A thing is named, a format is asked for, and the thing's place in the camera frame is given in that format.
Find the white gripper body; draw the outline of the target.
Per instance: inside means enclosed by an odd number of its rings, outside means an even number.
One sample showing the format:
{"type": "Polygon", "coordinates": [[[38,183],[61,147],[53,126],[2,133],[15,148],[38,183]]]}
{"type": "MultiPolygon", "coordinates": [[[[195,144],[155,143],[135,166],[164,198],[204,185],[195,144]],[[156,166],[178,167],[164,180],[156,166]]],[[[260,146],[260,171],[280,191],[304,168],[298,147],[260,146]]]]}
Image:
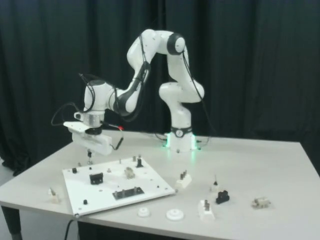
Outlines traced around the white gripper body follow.
{"type": "Polygon", "coordinates": [[[72,141],[90,152],[107,156],[112,152],[112,138],[103,134],[72,133],[72,141]]]}

